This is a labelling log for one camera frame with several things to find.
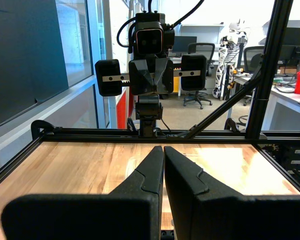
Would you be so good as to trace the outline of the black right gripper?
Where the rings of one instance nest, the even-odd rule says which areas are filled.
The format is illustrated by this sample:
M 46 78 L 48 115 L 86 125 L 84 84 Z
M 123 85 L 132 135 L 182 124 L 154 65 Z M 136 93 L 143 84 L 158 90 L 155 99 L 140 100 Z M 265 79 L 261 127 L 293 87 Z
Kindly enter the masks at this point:
M 205 88 L 207 58 L 204 55 L 183 55 L 181 63 L 169 58 L 132 60 L 128 72 L 121 73 L 117 59 L 99 60 L 95 64 L 99 94 L 112 97 L 122 94 L 122 87 L 129 87 L 135 96 L 169 94 L 174 90 L 174 78 L 181 78 L 184 91 Z

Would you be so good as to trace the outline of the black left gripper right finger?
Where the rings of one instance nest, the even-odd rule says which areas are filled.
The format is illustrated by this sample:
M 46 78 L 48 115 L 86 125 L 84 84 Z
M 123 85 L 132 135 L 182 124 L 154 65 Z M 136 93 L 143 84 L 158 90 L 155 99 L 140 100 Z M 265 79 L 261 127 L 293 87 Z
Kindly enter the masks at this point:
M 243 195 L 170 146 L 165 187 L 180 240 L 300 240 L 300 195 Z

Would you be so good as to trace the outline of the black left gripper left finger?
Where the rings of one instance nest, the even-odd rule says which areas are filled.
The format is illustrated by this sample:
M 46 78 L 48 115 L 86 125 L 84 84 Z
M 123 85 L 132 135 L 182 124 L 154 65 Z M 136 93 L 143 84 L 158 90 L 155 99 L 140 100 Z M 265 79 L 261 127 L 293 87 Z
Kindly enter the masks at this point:
M 164 152 L 154 147 L 108 194 L 28 194 L 1 214 L 8 240 L 158 240 Z

